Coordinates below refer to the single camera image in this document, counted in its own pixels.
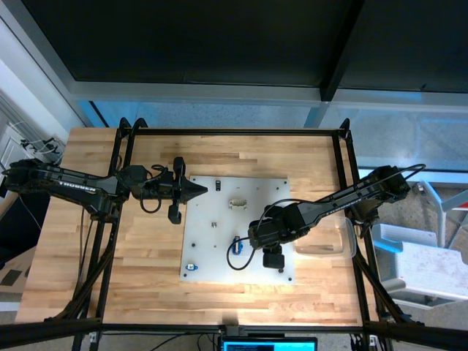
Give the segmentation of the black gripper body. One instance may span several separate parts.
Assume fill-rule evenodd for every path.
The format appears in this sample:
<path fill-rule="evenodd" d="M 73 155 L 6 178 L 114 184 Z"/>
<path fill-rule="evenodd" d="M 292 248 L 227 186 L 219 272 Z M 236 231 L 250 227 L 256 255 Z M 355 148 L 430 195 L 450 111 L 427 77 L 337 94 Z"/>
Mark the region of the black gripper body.
<path fill-rule="evenodd" d="M 283 270 L 282 246 L 303 235 L 303 218 L 297 211 L 281 211 L 262 223 L 263 266 Z"/>
<path fill-rule="evenodd" d="M 148 179 L 148 191 L 150 200 L 157 200 L 158 206 L 155 210 L 149 211 L 150 214 L 156 213 L 162 206 L 163 200 L 171 200 L 172 204 L 168 208 L 168 219 L 172 224 L 181 223 L 181 212 L 179 206 L 182 203 L 182 192 L 184 190 L 184 179 L 186 164 L 180 156 L 173 160 L 173 170 L 162 165 L 152 165 L 152 170 L 159 171 Z"/>

